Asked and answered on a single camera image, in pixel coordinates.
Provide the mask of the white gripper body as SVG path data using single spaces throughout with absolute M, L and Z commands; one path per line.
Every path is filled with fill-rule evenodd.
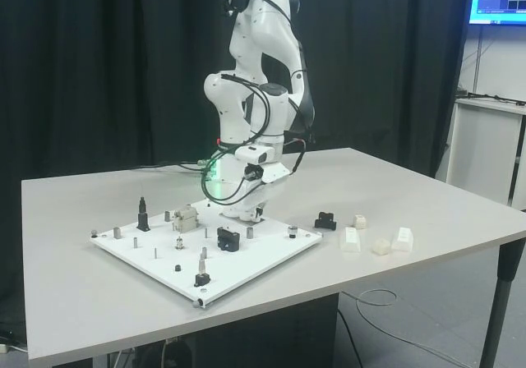
M 240 192 L 234 196 L 232 202 L 224 206 L 221 214 L 231 219 L 260 220 L 261 217 L 256 216 L 256 208 L 264 208 L 273 189 L 272 184 L 266 184 L 261 179 L 244 182 Z

